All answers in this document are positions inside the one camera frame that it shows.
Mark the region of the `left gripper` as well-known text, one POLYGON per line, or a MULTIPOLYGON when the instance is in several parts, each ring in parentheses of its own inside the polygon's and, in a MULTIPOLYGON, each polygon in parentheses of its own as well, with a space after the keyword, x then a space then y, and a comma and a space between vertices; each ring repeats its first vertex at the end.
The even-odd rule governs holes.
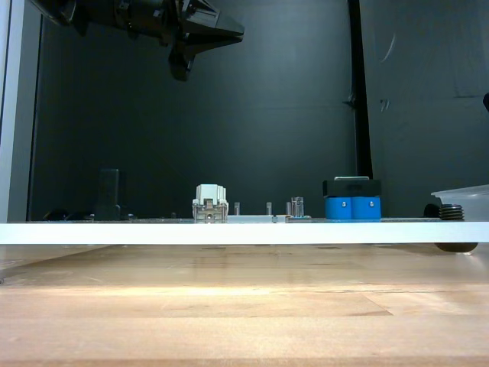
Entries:
POLYGON ((145 35, 169 47, 170 72, 180 82, 188 80, 197 54, 240 43, 245 33, 209 1, 115 1, 114 16, 131 38, 145 35))

